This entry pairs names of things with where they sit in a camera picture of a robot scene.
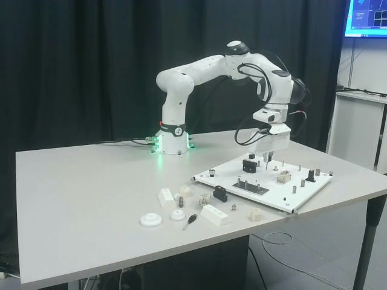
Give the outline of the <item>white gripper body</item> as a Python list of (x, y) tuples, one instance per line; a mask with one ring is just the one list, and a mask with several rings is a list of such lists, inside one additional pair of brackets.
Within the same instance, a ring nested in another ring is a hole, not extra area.
[(256, 142), (256, 153), (275, 152), (287, 148), (290, 142), (290, 133), (268, 135)]

